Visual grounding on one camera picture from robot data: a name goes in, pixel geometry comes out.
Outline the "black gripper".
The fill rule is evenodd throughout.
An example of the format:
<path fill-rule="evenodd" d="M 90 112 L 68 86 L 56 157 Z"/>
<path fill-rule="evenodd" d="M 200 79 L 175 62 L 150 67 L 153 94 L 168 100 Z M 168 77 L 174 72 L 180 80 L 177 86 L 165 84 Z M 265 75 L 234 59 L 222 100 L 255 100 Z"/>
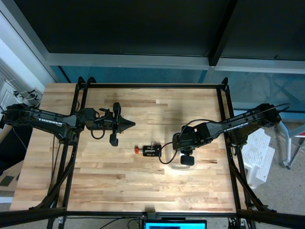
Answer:
<path fill-rule="evenodd" d="M 185 166 L 193 166 L 194 165 L 194 156 L 193 156 L 193 149 L 182 149 L 180 151 L 181 157 L 180 162 L 182 165 Z"/>
<path fill-rule="evenodd" d="M 112 112 L 109 109 L 100 108 L 100 111 L 104 112 L 104 116 L 101 117 L 102 126 L 104 130 L 111 130 L 110 144 L 112 146 L 118 146 L 117 133 L 135 126 L 135 122 L 127 120 L 121 116 L 121 106 L 118 102 L 113 104 Z"/>

